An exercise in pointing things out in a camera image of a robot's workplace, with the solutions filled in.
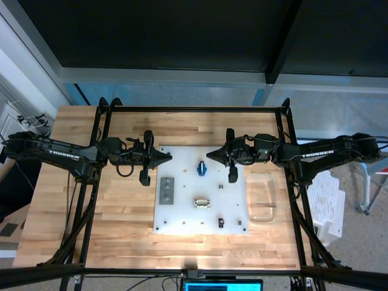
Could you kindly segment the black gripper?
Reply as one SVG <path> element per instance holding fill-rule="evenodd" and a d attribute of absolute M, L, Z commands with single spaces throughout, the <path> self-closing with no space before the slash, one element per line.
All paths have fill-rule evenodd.
<path fill-rule="evenodd" d="M 157 158 L 154 162 L 154 167 L 158 167 L 163 163 L 172 160 L 172 155 L 167 152 L 161 152 L 154 148 L 154 135 L 151 130 L 146 130 L 143 136 L 143 142 L 136 139 L 133 142 L 132 151 L 132 167 L 141 166 L 139 173 L 139 181 L 142 186 L 149 186 L 151 178 L 149 176 L 149 168 L 151 168 L 151 160 L 154 156 Z"/>
<path fill-rule="evenodd" d="M 254 162 L 254 155 L 252 153 L 251 146 L 246 144 L 247 139 L 249 139 L 247 135 L 236 138 L 234 129 L 227 129 L 226 144 L 224 144 L 221 148 L 206 154 L 208 159 L 216 161 L 223 166 L 227 165 L 227 158 L 225 156 L 228 157 L 229 183 L 236 183 L 238 180 L 237 164 L 250 166 Z"/>

